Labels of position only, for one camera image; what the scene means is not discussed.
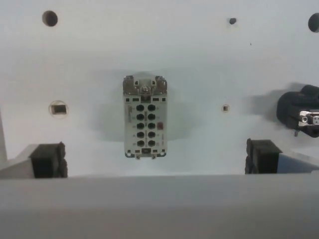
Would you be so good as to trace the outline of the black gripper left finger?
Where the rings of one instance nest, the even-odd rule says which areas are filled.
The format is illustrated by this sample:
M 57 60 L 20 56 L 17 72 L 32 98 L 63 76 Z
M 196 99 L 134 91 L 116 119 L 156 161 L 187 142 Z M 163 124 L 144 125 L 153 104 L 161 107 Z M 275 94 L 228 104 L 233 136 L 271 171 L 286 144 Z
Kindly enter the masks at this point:
M 30 144 L 18 156 L 0 163 L 1 179 L 68 178 L 62 142 Z

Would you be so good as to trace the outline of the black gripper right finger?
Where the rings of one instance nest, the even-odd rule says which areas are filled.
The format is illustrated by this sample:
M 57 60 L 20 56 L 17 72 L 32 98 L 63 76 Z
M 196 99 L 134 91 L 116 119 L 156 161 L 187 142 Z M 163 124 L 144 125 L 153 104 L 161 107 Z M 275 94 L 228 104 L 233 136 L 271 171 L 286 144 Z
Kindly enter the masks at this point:
M 271 140 L 247 139 L 245 174 L 297 174 L 319 171 L 319 159 L 276 146 Z

